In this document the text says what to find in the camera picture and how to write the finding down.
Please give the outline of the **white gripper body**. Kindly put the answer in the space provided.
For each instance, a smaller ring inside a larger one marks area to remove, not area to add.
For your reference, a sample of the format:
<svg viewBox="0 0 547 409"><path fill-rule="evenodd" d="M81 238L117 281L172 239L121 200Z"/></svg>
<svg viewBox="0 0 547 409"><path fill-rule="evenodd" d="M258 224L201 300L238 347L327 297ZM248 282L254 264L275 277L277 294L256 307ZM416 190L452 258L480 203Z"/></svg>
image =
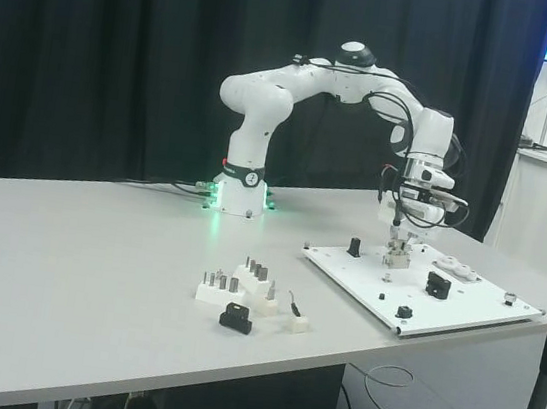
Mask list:
<svg viewBox="0 0 547 409"><path fill-rule="evenodd" d="M396 210L392 194L384 193L379 204L378 216L388 226L398 220L398 229L404 233L436 238L445 226L445 210L442 204L433 205L410 198L400 200L402 209Z"/></svg>

